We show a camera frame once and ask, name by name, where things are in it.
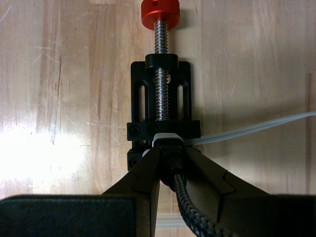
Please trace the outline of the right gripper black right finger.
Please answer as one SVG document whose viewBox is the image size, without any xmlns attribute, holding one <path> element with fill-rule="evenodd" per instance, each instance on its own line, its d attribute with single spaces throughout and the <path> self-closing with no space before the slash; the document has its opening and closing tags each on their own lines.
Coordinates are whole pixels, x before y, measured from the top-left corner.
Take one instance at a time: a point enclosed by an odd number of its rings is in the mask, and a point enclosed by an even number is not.
<svg viewBox="0 0 316 237">
<path fill-rule="evenodd" d="M 187 191 L 210 220 L 239 237 L 314 237 L 316 197 L 271 195 L 186 148 Z"/>
</svg>

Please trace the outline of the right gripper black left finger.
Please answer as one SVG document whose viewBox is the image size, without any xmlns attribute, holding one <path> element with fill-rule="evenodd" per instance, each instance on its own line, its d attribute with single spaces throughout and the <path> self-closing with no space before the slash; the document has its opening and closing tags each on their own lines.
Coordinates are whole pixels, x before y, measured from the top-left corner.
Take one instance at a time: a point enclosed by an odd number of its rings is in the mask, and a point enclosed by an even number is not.
<svg viewBox="0 0 316 237">
<path fill-rule="evenodd" d="M 0 202 L 3 237 L 152 237 L 159 153 L 148 152 L 100 195 L 18 195 Z"/>
</svg>

